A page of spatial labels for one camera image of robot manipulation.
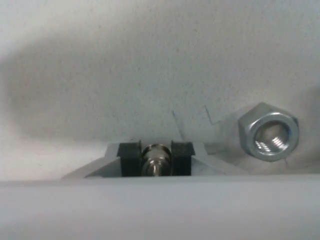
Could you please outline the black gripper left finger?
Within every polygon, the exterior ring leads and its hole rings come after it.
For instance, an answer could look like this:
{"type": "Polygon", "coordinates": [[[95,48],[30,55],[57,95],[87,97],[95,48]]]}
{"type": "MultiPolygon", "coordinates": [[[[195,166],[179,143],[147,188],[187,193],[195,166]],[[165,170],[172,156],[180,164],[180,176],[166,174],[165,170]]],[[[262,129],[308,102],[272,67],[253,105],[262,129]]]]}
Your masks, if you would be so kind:
{"type": "Polygon", "coordinates": [[[67,173],[64,178],[140,177],[141,169],[140,141],[109,142],[102,157],[67,173]]]}

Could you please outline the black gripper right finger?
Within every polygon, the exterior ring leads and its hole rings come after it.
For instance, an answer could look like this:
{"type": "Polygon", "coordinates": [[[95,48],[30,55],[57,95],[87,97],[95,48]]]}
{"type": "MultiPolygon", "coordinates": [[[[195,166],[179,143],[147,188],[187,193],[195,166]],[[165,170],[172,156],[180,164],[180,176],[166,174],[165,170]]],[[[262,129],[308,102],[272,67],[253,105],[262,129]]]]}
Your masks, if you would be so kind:
{"type": "Polygon", "coordinates": [[[203,142],[172,142],[173,176],[247,176],[250,173],[210,154],[210,145],[203,142]]]}

